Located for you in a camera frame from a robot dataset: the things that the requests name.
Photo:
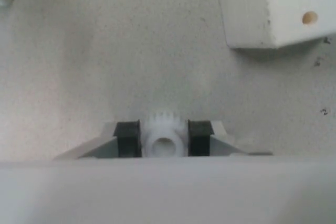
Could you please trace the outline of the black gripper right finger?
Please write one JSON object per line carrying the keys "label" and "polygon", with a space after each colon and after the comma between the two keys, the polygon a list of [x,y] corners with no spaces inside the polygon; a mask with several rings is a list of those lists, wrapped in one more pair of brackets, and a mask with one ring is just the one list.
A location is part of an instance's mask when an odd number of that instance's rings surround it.
{"label": "black gripper right finger", "polygon": [[227,133],[222,121],[187,121],[188,156],[272,156],[273,152],[249,146],[238,146]]}

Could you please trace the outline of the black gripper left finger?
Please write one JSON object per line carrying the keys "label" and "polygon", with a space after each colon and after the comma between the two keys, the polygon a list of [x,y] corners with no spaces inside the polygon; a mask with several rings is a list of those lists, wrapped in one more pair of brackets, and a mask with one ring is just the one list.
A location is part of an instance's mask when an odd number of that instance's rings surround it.
{"label": "black gripper left finger", "polygon": [[100,136],[84,142],[55,159],[112,159],[142,157],[140,121],[107,123]]}

